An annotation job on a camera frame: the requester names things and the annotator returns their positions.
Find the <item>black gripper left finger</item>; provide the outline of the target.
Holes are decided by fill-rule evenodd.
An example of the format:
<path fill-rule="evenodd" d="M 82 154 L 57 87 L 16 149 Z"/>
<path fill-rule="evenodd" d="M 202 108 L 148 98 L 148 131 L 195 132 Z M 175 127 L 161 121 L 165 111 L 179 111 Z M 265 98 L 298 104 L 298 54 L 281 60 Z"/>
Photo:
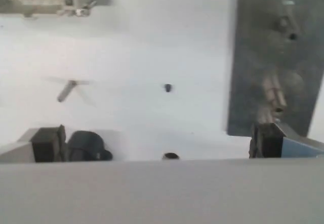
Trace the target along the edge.
<path fill-rule="evenodd" d="M 1 146 L 1 162 L 65 162 L 65 140 L 66 130 L 63 125 L 30 128 L 17 141 Z"/>

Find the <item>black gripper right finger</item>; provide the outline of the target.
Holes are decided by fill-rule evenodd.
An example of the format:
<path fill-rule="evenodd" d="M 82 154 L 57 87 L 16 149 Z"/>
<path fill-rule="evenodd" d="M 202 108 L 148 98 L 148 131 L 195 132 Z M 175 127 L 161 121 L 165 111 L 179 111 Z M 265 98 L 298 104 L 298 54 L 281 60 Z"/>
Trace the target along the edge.
<path fill-rule="evenodd" d="M 316 158 L 323 156 L 323 142 L 303 137 L 285 123 L 255 123 L 249 158 Z"/>

